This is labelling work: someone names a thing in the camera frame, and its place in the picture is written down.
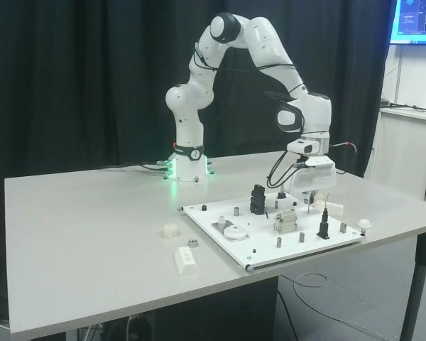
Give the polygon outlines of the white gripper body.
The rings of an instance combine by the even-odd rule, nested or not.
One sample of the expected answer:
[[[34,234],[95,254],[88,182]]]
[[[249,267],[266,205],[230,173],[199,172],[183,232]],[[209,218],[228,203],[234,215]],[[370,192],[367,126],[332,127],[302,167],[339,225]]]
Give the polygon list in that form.
[[[307,193],[333,188],[336,185],[336,167],[311,167],[295,171],[290,180],[290,193]]]

